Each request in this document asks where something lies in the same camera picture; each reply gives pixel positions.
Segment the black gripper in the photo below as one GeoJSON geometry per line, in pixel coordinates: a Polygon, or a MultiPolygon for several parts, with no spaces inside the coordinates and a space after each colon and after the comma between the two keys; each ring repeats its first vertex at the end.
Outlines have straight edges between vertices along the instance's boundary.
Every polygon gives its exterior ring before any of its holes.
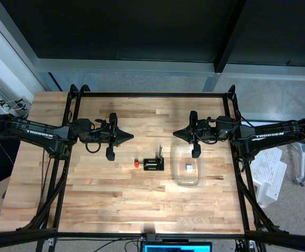
{"type": "Polygon", "coordinates": [[[192,158],[199,158],[201,154],[201,146],[199,141],[212,145],[212,140],[204,140],[203,136],[206,132],[211,133],[211,126],[209,125],[209,120],[211,117],[207,119],[198,119],[198,115],[196,111],[190,112],[190,125],[187,127],[174,131],[173,135],[181,140],[184,140],[188,144],[193,144],[192,149],[192,158]]]}
{"type": "Polygon", "coordinates": [[[115,146],[115,138],[116,135],[119,137],[117,138],[117,143],[122,144],[126,141],[133,139],[133,134],[127,133],[117,127],[118,118],[116,113],[111,113],[109,115],[109,122],[106,123],[105,128],[101,130],[99,135],[100,143],[101,144],[108,144],[109,146],[106,148],[106,158],[107,160],[114,160],[115,153],[114,153],[114,146],[115,146]]]}

